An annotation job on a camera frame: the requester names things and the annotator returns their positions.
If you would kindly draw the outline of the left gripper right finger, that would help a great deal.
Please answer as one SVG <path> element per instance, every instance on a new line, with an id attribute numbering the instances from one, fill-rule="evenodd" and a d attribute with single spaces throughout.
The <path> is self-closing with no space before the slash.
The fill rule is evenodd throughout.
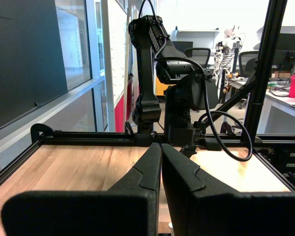
<path id="1" fill-rule="evenodd" d="M 239 192 L 169 144 L 162 179 L 177 236 L 295 236 L 295 192 Z"/>

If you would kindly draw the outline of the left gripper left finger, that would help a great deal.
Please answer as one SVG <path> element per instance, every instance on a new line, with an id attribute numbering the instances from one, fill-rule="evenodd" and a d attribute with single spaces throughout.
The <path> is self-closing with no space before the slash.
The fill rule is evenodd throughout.
<path id="1" fill-rule="evenodd" d="M 28 191 L 2 207 L 8 236 L 154 236 L 161 148 L 153 143 L 107 191 Z"/>

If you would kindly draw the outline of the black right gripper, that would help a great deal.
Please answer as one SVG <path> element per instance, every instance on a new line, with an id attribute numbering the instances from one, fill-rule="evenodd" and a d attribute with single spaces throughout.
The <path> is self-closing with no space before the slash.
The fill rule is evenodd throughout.
<path id="1" fill-rule="evenodd" d="M 182 154 L 196 154 L 196 148 L 207 150 L 221 150 L 221 146 L 215 137 L 206 136 L 206 124 L 204 122 L 190 122 L 190 117 L 183 123 L 184 127 L 177 127 L 176 119 L 172 118 L 164 128 L 163 134 L 151 132 L 150 134 L 136 133 L 134 144 L 140 147 L 148 147 L 152 143 L 170 144 L 182 147 Z"/>

